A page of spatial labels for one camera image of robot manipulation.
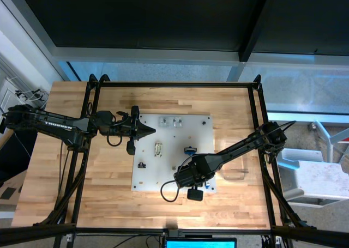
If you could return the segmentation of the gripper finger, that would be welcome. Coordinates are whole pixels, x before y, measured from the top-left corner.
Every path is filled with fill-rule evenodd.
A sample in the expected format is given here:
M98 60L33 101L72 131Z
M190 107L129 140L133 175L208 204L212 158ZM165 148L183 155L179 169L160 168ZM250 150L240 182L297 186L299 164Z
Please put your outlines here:
M154 133L156 133L156 130L140 130L138 133L138 140Z
M138 129L142 131L155 131L154 128L143 123L141 119L138 119Z

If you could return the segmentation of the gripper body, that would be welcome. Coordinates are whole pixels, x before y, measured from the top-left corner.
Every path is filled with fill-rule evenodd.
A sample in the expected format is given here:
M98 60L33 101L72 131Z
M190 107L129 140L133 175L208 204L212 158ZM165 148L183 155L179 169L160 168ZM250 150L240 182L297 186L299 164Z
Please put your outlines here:
M122 138L128 138L126 150L129 155L135 155L135 140L137 136L138 130L138 122L139 122L140 111L138 106L133 106L131 108L131 114L122 125L120 130Z
M176 172L176 184L179 189L188 187L187 199L192 201L202 201L203 191L198 187L210 180L210 176L192 174L189 170L182 170Z

